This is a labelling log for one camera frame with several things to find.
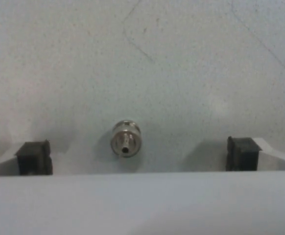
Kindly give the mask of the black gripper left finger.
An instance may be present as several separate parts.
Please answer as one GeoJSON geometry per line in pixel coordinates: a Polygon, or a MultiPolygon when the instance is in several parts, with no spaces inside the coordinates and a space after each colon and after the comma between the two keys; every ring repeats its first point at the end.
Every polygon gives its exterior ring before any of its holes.
{"type": "Polygon", "coordinates": [[[48,140],[11,146],[0,155],[0,176],[44,176],[53,174],[48,140]]]}

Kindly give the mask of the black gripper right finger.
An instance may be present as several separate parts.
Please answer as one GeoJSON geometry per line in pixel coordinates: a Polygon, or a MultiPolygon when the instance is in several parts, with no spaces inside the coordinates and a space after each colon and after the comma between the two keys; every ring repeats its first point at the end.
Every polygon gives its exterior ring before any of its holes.
{"type": "Polygon", "coordinates": [[[227,139],[226,171],[285,171],[285,153],[263,138],[227,139]]]}

